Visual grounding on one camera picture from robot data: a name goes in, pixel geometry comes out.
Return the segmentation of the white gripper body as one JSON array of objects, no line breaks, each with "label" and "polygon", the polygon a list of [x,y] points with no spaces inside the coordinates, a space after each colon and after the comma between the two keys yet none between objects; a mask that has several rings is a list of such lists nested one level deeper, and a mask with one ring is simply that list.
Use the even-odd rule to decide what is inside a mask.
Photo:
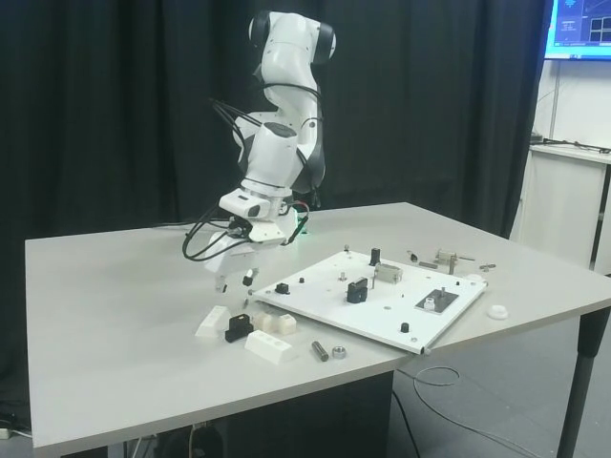
[{"label": "white gripper body", "polygon": [[218,231],[211,235],[210,243],[203,256],[203,266],[215,276],[246,273],[260,267],[261,259],[254,244],[244,239],[232,239]]}]

